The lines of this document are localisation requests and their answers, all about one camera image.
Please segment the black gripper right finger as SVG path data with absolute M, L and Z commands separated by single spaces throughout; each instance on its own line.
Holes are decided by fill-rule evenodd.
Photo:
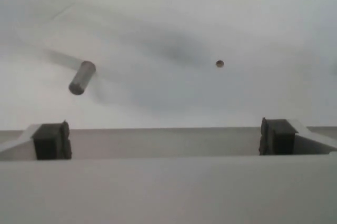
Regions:
M 298 120 L 262 118 L 259 153 L 325 155 L 336 152 L 336 140 L 314 133 Z

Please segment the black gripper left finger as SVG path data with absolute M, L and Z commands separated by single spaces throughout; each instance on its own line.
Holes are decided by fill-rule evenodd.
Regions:
M 1 160 L 70 160 L 67 121 L 28 126 L 18 138 L 1 143 Z

